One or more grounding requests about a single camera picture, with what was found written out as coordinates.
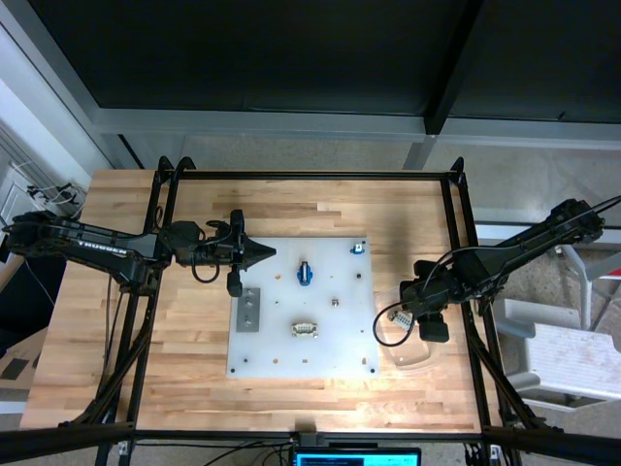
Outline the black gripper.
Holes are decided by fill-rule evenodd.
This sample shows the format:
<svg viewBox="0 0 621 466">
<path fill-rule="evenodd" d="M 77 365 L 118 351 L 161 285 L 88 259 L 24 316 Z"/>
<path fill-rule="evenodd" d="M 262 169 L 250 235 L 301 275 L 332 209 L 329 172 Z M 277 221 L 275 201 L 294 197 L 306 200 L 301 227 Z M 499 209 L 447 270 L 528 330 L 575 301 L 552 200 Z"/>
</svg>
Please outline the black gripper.
<svg viewBox="0 0 621 466">
<path fill-rule="evenodd" d="M 215 229 L 216 243 L 213 247 L 214 264 L 217 267 L 230 268 L 226 288 L 231 297 L 240 297 L 243 292 L 240 271 L 245 265 L 251 267 L 276 255 L 276 250 L 247 238 L 245 235 L 245 218 L 242 210 L 234 210 L 229 222 L 220 222 Z"/>
<path fill-rule="evenodd" d="M 424 284 L 420 279 L 400 282 L 400 301 L 418 323 L 422 341 L 446 343 L 449 332 L 441 312 L 448 305 L 448 289 L 442 280 Z"/>
</svg>

